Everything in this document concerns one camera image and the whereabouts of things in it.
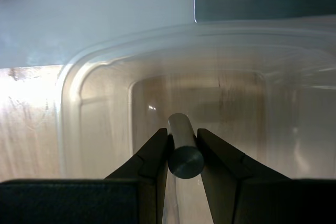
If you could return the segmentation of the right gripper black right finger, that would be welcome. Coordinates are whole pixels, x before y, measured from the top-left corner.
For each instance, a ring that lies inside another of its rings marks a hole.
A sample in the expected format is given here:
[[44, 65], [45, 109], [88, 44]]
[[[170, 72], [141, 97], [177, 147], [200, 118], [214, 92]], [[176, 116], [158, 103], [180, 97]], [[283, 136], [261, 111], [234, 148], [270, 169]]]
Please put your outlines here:
[[335, 180], [291, 179], [198, 129], [214, 223], [335, 223]]

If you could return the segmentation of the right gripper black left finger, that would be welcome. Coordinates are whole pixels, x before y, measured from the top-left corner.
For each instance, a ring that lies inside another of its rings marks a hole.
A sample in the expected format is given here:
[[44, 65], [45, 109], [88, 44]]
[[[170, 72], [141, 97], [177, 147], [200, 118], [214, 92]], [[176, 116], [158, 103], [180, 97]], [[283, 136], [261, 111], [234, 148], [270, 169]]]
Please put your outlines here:
[[104, 179], [1, 183], [1, 223], [161, 223], [169, 135], [159, 129]]

